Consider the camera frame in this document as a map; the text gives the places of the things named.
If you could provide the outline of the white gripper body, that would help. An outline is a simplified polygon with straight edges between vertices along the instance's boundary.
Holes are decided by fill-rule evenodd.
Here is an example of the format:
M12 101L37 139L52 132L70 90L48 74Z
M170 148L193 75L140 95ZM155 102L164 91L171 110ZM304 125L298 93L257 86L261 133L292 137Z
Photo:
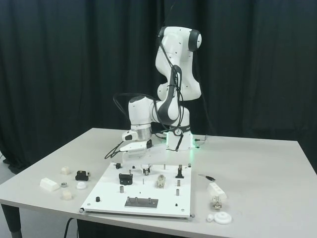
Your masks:
M124 152L122 162L124 165L139 166L145 164L158 164L165 161L165 148L152 147L135 151Z

